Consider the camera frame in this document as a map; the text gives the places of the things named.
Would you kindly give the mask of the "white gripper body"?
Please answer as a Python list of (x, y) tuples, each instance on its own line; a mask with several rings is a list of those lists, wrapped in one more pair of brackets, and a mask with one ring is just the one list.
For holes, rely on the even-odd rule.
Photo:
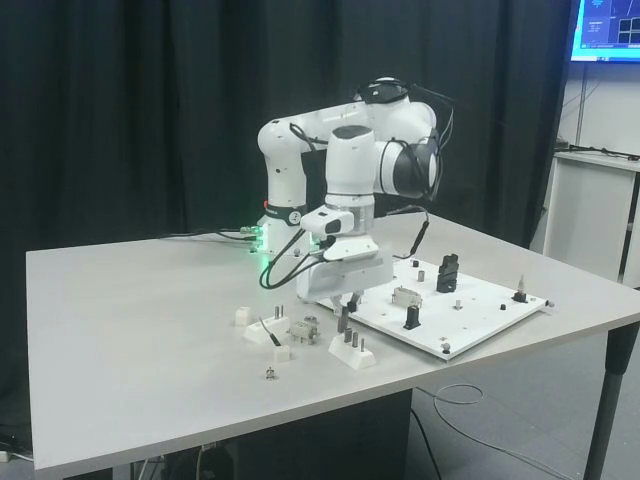
[(393, 279), (390, 253), (368, 258), (322, 262), (296, 279), (296, 294), (306, 302), (319, 302), (389, 283)]

